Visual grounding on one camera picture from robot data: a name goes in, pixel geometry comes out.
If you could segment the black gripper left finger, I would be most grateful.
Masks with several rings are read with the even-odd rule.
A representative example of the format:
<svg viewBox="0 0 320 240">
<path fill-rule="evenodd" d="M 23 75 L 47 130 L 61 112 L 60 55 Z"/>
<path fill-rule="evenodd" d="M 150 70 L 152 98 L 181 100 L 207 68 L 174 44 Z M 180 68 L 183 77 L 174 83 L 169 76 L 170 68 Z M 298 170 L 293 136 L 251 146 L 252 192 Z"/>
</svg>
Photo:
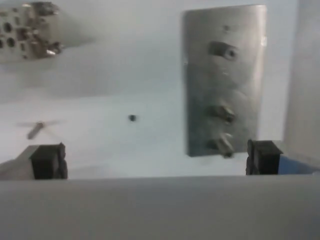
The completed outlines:
<svg viewBox="0 0 320 240">
<path fill-rule="evenodd" d="M 29 145 L 15 159 L 0 164 L 2 181 L 55 180 L 68 178 L 66 146 Z"/>
</svg>

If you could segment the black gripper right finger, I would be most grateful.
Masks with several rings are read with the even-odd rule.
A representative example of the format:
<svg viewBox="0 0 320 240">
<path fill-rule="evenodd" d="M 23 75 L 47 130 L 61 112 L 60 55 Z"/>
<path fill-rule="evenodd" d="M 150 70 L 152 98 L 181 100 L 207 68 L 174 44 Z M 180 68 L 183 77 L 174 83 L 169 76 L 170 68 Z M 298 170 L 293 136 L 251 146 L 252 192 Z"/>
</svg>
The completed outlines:
<svg viewBox="0 0 320 240">
<path fill-rule="evenodd" d="M 320 160 L 290 150 L 283 141 L 247 142 L 246 175 L 318 175 Z"/>
</svg>

